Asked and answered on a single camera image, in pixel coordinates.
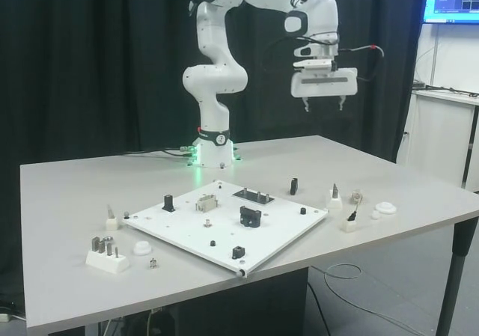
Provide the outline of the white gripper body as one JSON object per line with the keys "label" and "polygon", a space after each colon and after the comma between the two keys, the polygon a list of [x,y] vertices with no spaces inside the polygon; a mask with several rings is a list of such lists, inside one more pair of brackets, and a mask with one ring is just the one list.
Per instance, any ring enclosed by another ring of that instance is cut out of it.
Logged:
{"label": "white gripper body", "polygon": [[302,70],[291,79],[291,95],[295,98],[352,96],[358,91],[356,68],[336,71]]}

